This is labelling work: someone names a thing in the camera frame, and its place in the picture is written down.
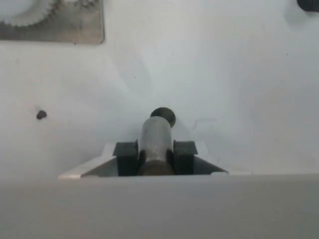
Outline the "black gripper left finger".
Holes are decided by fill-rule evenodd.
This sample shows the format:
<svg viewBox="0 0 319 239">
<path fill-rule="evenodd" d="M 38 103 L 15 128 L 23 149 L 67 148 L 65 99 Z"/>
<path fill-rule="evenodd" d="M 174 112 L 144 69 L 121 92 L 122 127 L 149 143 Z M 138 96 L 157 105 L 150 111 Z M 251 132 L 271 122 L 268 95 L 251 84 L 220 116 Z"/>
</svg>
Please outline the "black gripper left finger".
<svg viewBox="0 0 319 239">
<path fill-rule="evenodd" d="M 138 142 L 107 143 L 100 156 L 90 159 L 58 176 L 59 179 L 85 177 L 128 177 L 138 170 Z"/>
</svg>

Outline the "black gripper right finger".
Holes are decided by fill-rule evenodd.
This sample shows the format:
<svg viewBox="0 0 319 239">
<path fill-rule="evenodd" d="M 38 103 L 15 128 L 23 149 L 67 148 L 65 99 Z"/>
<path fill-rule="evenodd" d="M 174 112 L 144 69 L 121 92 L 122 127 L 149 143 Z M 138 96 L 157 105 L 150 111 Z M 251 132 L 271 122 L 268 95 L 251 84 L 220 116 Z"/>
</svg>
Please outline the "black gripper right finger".
<svg viewBox="0 0 319 239">
<path fill-rule="evenodd" d="M 206 158 L 199 157 L 200 154 L 197 146 L 201 145 L 195 141 L 173 141 L 174 169 L 176 175 L 229 174 L 227 170 L 210 162 L 211 157 L 205 152 L 205 150 L 207 150 L 206 145 L 199 148 L 202 149 Z"/>
</svg>

